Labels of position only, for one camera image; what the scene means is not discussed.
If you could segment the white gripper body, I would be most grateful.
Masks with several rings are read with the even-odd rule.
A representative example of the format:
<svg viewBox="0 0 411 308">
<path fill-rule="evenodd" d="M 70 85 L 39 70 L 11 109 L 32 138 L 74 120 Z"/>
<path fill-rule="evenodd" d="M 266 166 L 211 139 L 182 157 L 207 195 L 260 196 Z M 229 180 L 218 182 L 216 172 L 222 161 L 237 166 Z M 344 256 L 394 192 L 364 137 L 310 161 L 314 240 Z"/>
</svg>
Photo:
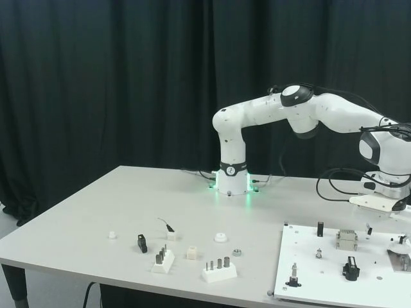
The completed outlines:
<svg viewBox="0 0 411 308">
<path fill-rule="evenodd" d="M 376 223 L 398 222 L 406 225 L 410 224 L 410 211 L 401 212 L 381 212 L 375 210 L 354 210 L 353 216 L 364 223 L 373 225 Z"/>
</svg>

